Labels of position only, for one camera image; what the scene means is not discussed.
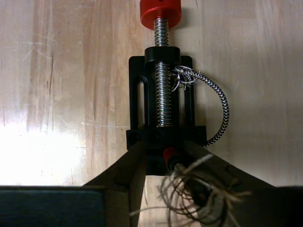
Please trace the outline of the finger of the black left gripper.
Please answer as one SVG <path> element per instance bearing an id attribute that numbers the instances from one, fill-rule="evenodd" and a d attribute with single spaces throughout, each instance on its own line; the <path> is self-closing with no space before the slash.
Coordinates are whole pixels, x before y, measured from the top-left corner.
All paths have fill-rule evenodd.
<path id="1" fill-rule="evenodd" d="M 146 177 L 146 144 L 138 142 L 83 186 L 3 186 L 3 227 L 135 227 Z"/>
<path id="2" fill-rule="evenodd" d="M 193 162 L 183 172 L 203 227 L 301 227 L 303 188 L 274 187 L 184 141 Z"/>

